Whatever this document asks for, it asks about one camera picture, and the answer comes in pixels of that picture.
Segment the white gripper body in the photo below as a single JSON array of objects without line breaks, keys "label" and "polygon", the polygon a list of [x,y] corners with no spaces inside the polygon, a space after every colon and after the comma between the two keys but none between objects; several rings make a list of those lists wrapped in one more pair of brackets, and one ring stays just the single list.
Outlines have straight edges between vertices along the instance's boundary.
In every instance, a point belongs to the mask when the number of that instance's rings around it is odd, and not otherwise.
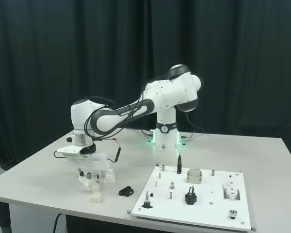
[{"label": "white gripper body", "polygon": [[104,153],[91,153],[86,155],[75,155],[67,157],[68,163],[81,170],[107,170],[111,164]]}]

